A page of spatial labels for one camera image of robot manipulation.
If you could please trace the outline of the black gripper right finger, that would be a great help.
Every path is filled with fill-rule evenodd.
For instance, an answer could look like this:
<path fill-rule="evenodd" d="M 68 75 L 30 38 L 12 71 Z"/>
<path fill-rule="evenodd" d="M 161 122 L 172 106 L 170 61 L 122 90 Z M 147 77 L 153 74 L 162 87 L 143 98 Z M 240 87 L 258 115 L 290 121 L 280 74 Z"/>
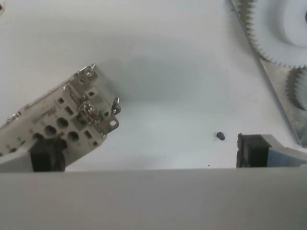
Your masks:
<path fill-rule="evenodd" d="M 282 145 L 273 135 L 244 135 L 237 137 L 237 168 L 302 167 L 307 154 Z"/>

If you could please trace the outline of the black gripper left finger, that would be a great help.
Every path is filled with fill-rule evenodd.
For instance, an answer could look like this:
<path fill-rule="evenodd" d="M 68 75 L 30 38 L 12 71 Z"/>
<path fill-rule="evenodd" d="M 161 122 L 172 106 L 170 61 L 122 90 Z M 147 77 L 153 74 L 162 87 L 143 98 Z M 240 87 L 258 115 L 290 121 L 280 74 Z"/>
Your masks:
<path fill-rule="evenodd" d="M 66 141 L 61 138 L 32 140 L 20 149 L 0 157 L 1 173 L 63 172 Z"/>

